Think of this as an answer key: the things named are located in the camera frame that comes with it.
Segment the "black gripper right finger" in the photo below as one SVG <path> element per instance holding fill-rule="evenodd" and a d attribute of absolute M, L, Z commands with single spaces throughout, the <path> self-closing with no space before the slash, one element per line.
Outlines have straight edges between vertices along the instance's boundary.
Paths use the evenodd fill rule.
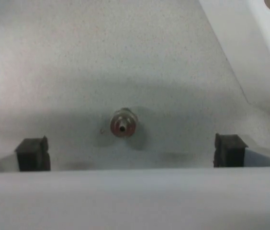
<path fill-rule="evenodd" d="M 214 139 L 215 168 L 270 167 L 270 150 L 257 146 L 250 147 L 237 134 L 217 133 Z"/>

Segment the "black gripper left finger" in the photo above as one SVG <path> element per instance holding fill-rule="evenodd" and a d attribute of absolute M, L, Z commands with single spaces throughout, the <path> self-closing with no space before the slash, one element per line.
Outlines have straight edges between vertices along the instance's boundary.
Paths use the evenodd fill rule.
<path fill-rule="evenodd" d="M 11 153 L 0 154 L 0 172 L 51 170 L 48 138 L 25 138 Z"/>

